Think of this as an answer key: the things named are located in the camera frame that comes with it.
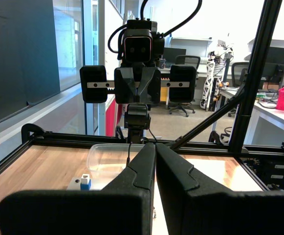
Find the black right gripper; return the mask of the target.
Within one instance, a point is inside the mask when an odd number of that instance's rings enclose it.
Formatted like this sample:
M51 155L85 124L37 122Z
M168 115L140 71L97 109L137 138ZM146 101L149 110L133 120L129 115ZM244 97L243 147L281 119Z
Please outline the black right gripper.
M195 95L197 70L193 66L172 65L168 74L157 67L125 67L114 70L114 80L107 80L104 66L83 66L80 79L86 103L104 103L109 94L118 104L159 103L162 87L169 88L172 102L191 102Z

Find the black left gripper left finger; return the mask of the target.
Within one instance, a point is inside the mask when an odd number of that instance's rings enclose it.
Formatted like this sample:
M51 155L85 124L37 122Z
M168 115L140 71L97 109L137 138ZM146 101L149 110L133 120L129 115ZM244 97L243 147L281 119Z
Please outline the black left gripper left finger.
M101 190L24 190L0 202L3 235L149 235L155 146L144 145Z

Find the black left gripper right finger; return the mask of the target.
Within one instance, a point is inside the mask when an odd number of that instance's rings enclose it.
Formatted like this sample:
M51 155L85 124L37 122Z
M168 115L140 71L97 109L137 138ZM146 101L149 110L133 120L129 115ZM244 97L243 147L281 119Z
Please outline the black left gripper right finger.
M156 177L171 235L284 235L284 191L232 191L161 143Z

